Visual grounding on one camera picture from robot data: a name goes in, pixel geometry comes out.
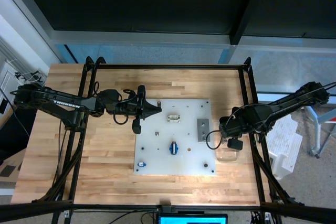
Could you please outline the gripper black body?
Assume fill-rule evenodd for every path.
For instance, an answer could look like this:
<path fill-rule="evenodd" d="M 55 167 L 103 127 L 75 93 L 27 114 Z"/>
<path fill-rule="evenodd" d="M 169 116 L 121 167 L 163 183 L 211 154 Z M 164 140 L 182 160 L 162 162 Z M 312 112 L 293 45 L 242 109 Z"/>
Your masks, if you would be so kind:
<path fill-rule="evenodd" d="M 124 122 L 118 122 L 117 119 L 115 119 L 115 123 L 117 125 L 124 125 L 128 122 L 130 116 L 134 116 L 132 131 L 134 134 L 140 134 L 140 120 L 143 119 L 144 112 L 145 86 L 138 86 L 137 93 L 131 89 L 124 89 L 123 92 L 128 94 L 128 98 L 117 103 L 115 106 L 115 115 L 124 115 L 126 120 Z"/>
<path fill-rule="evenodd" d="M 241 151 L 243 149 L 243 141 L 239 139 L 242 134 L 239 131 L 236 132 L 235 129 L 230 130 L 228 125 L 226 126 L 225 123 L 221 123 L 219 125 L 219 132 L 221 135 L 220 145 L 226 143 L 228 148 L 235 151 Z"/>

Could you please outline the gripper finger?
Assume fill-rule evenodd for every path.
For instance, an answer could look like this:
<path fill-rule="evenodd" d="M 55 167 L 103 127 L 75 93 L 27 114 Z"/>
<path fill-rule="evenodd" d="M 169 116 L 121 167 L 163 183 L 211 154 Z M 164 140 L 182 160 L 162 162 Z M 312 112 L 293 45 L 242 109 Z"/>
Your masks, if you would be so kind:
<path fill-rule="evenodd" d="M 160 106 L 152 105 L 147 100 L 144 101 L 145 110 L 161 110 Z"/>
<path fill-rule="evenodd" d="M 161 109 L 158 110 L 146 110 L 143 112 L 143 119 L 147 119 L 150 116 L 156 115 L 158 113 L 161 113 Z"/>

